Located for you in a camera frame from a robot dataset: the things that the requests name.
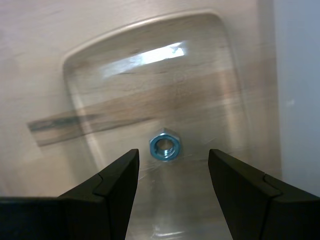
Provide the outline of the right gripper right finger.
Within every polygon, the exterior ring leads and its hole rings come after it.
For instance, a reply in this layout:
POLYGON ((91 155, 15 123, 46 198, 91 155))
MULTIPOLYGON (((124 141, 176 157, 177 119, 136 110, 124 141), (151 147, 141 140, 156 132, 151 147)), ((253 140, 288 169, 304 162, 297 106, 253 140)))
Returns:
POLYGON ((211 149, 212 185, 234 240, 318 240, 320 198, 211 149))

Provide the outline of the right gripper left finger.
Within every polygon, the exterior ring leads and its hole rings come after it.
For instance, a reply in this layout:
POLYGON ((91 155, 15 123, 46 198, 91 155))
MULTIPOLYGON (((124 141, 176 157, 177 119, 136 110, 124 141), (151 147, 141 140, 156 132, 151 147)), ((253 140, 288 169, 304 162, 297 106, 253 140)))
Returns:
POLYGON ((2 240, 123 240, 138 186, 131 149, 58 197, 1 197, 2 240))

